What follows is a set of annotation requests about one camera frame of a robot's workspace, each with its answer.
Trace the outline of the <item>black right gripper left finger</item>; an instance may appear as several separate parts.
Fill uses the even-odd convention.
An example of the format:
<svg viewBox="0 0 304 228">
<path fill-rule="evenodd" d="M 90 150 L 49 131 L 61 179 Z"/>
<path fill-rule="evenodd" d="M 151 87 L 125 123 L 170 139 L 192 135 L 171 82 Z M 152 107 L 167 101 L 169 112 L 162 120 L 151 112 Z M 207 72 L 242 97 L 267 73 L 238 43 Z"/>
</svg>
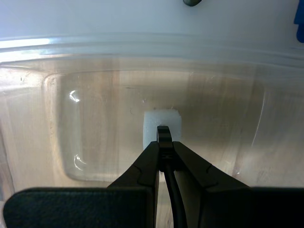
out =
<svg viewBox="0 0 304 228">
<path fill-rule="evenodd" d="M 106 188 L 31 188 L 4 204 L 9 228 L 153 228 L 159 145 L 150 143 Z"/>
</svg>

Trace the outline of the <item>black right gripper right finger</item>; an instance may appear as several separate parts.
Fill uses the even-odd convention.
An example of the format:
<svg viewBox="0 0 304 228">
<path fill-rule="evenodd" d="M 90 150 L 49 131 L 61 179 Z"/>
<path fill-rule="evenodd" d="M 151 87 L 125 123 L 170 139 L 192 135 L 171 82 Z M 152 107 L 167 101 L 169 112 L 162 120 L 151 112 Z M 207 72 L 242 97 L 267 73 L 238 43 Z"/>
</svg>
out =
<svg viewBox="0 0 304 228">
<path fill-rule="evenodd" d="M 302 228 L 302 188 L 250 187 L 181 142 L 176 180 L 190 228 Z"/>
</svg>

